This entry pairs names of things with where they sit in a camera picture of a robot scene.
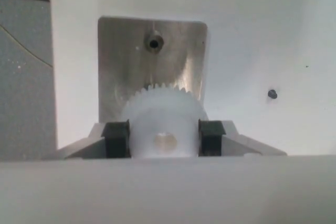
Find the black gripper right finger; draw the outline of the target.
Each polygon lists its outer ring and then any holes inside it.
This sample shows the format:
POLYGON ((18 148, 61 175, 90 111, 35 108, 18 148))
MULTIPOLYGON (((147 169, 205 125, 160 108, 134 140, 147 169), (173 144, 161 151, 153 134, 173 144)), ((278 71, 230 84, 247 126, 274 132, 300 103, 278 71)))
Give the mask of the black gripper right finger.
POLYGON ((198 122, 199 156, 286 156, 287 153, 238 132, 233 121, 198 122))

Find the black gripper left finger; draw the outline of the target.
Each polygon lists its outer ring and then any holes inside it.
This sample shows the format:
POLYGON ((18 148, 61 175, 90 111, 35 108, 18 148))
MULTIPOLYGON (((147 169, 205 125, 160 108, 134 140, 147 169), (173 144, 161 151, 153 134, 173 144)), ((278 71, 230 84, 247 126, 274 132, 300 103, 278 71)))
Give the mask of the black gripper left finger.
POLYGON ((45 159, 130 158, 130 123, 94 124, 89 136, 45 156, 45 159))

